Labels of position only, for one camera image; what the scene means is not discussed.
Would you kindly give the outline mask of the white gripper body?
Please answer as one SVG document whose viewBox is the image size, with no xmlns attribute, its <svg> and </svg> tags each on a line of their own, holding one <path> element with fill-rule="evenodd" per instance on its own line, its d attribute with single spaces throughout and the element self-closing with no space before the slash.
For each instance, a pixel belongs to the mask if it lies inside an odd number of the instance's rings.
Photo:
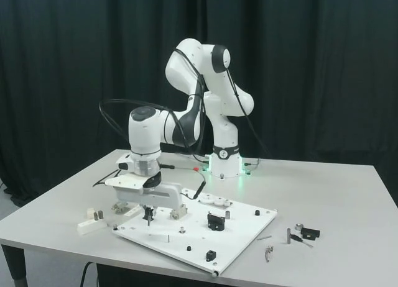
<svg viewBox="0 0 398 287">
<path fill-rule="evenodd" d="M 114 186 L 114 189 L 119 200 L 137 203 L 140 206 L 178 209 L 182 205 L 180 185 L 164 183 L 155 188 Z"/>
</svg>

